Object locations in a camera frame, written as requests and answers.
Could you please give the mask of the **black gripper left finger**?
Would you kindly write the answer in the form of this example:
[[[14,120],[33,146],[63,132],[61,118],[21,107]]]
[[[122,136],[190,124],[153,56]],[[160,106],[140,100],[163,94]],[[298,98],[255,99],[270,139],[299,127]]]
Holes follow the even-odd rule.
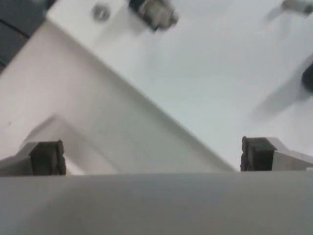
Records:
[[[61,140],[27,143],[16,155],[0,161],[1,176],[66,175],[67,165]]]

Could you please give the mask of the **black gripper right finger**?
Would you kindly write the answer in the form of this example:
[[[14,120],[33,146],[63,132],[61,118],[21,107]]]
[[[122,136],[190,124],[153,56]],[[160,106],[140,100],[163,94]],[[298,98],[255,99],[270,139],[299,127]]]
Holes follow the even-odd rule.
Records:
[[[293,171],[313,168],[313,157],[288,149],[278,138],[242,138],[241,171]]]

